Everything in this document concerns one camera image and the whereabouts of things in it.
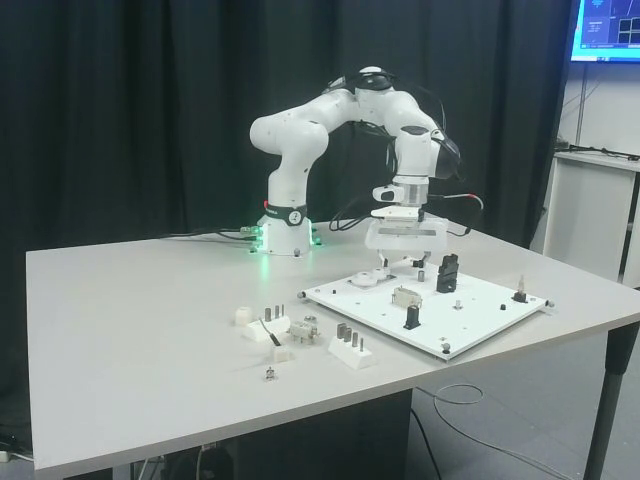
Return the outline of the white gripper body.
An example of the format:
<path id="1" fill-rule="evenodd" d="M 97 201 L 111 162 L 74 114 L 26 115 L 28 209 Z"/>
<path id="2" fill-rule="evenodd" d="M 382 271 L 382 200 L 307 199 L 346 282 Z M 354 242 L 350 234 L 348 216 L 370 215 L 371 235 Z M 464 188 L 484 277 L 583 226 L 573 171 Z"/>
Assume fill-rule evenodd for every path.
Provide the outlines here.
<path id="1" fill-rule="evenodd" d="M 418 221 L 374 220 L 365 245 L 371 250 L 444 250 L 449 221 L 428 217 Z"/>

